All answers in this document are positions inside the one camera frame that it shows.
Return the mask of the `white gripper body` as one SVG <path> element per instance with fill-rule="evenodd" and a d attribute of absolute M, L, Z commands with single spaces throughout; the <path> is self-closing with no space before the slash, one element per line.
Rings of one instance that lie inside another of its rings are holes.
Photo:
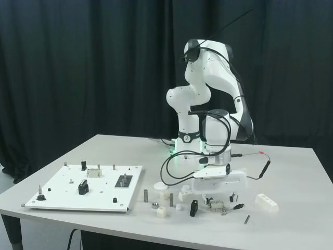
<path fill-rule="evenodd" d="M 226 173 L 226 168 L 204 168 L 194 173 L 191 190 L 194 194 L 237 192 L 247 188 L 247 170 L 236 169 Z"/>

